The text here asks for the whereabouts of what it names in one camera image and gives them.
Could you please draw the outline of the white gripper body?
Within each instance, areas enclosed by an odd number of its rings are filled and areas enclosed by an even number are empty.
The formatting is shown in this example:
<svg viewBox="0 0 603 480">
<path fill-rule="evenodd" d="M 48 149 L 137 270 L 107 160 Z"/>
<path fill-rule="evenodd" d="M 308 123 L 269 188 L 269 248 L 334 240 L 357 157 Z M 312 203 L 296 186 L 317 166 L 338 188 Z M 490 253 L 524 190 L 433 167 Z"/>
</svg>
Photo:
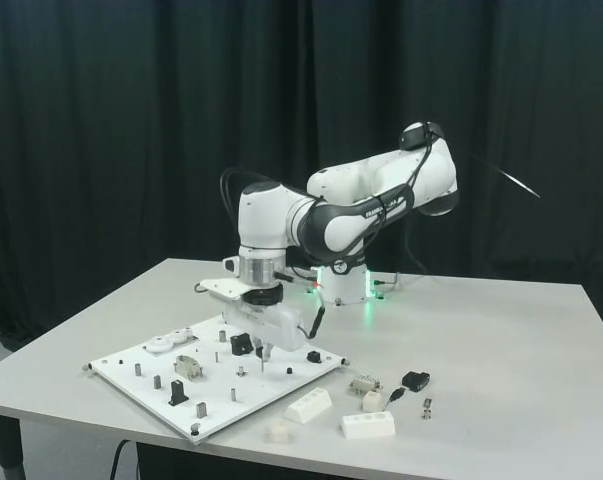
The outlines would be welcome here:
<svg viewBox="0 0 603 480">
<path fill-rule="evenodd" d="M 272 306 L 253 306 L 245 302 L 225 305 L 223 318 L 262 344 L 292 352 L 302 347 L 301 314 L 282 303 Z"/>
</svg>

